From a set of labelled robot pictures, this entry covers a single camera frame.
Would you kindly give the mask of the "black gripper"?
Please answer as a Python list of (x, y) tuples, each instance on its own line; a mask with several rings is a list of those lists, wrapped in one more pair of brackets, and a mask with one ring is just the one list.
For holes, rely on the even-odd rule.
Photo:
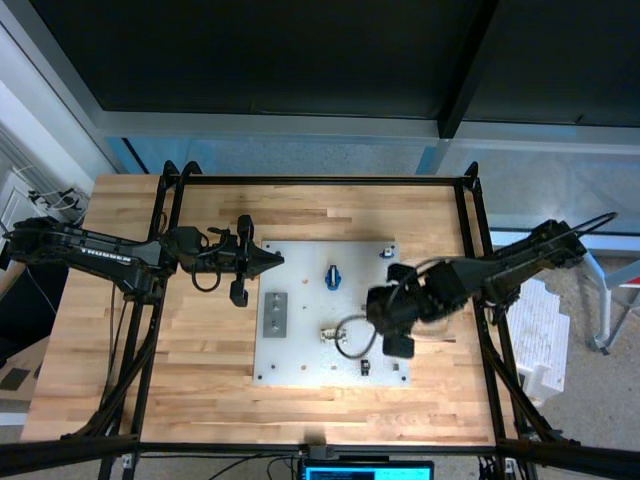
[(223, 273), (235, 276), (230, 284), (230, 300), (236, 307), (246, 307), (245, 280), (282, 265), (284, 257), (278, 251), (270, 252), (253, 243), (254, 224), (249, 215), (238, 218), (236, 234), (216, 227), (209, 227), (208, 231), (219, 235), (218, 243), (211, 248), (209, 263), (218, 276)]
[(383, 354), (396, 358), (414, 356), (414, 324), (430, 312), (426, 290), (418, 282), (414, 267), (391, 264), (387, 269), (391, 285), (368, 290), (366, 320), (382, 336)]

